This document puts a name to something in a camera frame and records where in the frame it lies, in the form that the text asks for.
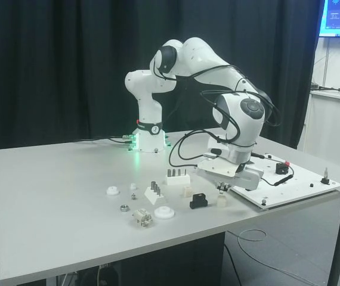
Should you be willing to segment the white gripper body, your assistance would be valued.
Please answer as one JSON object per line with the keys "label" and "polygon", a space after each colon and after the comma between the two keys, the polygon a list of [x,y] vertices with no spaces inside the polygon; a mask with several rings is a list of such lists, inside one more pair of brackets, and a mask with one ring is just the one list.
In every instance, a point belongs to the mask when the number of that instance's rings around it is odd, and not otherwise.
{"label": "white gripper body", "polygon": [[261,180],[261,174],[256,170],[250,170],[244,167],[240,172],[237,169],[201,169],[201,175],[207,180],[213,182],[217,187],[219,182],[222,182],[222,190],[225,183],[230,185],[230,188],[239,187],[253,191],[257,189]]}

